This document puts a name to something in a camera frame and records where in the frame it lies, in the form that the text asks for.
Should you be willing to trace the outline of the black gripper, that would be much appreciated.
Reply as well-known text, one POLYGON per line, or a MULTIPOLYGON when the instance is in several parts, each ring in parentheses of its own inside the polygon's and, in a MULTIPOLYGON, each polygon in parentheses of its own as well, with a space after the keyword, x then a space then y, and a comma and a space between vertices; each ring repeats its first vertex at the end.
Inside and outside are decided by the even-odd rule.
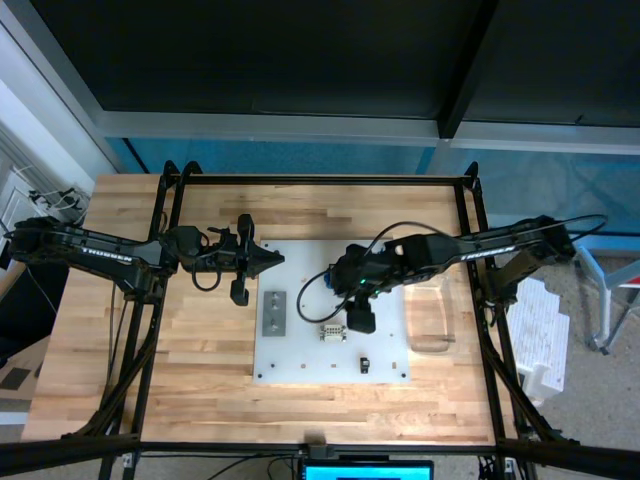
POLYGON ((250 214, 241 214, 237 221, 237 234, 232 234, 228 228, 217 229, 210 227, 209 231, 218 233, 219 241, 207 246, 202 253, 204 272, 213 271, 216 274, 215 283, 211 287, 203 287, 203 292, 216 290, 223 273, 232 272, 236 278, 231 282, 230 298, 237 306, 247 306, 249 292, 245 282, 249 274, 250 248, 252 258, 256 261, 250 265, 250 275, 259 276, 262 272, 278 266, 284 262, 284 256, 278 251, 270 251, 253 242, 255 225, 250 214))
POLYGON ((364 334, 376 331, 369 298, 381 288, 385 273, 386 266, 379 262, 379 255, 357 244, 349 244, 332 266, 332 290, 346 300, 344 310, 349 330, 364 334))

